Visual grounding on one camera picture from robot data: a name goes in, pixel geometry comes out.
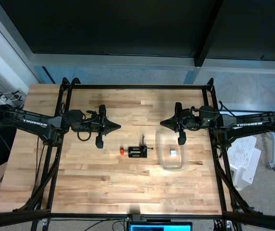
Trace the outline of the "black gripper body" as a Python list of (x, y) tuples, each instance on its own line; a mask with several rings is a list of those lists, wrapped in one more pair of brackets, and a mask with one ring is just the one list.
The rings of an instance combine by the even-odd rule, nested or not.
[(195, 116), (192, 109), (183, 109), (180, 102), (175, 103), (175, 115), (176, 115), (176, 133), (178, 133), (178, 144), (184, 145), (187, 137), (185, 130), (194, 131), (196, 128)]
[(100, 105), (99, 112), (87, 110), (91, 117), (86, 120), (87, 128), (89, 132), (96, 132), (98, 135), (95, 140), (97, 148), (103, 148), (103, 135), (105, 135), (105, 120), (106, 120), (106, 106)]

